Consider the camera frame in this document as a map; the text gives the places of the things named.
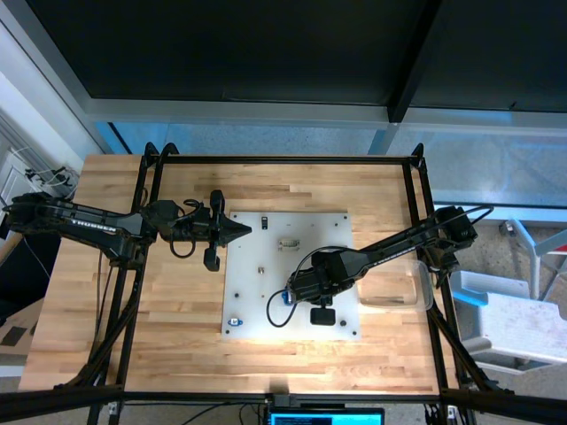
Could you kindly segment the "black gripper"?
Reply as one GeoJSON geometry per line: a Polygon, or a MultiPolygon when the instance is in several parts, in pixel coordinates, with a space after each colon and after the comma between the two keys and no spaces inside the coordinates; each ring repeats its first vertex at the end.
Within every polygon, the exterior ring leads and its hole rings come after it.
{"type": "Polygon", "coordinates": [[[332,305],[331,285],[324,272],[299,270],[287,282],[287,290],[294,305],[309,303],[310,323],[316,326],[334,326],[336,311],[332,305]]]}
{"type": "Polygon", "coordinates": [[[210,194],[209,206],[195,213],[191,234],[196,243],[208,243],[204,251],[204,265],[208,271],[220,270],[217,249],[252,233],[251,227],[231,220],[223,214],[223,194],[215,189],[210,194]]]}

